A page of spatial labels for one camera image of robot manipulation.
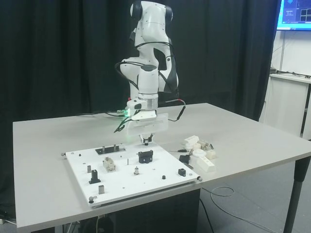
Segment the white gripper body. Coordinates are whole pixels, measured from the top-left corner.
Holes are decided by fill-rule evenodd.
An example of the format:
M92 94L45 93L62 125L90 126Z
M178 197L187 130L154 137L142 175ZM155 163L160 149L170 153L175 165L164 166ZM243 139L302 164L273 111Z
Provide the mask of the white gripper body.
M129 136L152 134L168 129L168 113L139 112L130 117L126 132Z

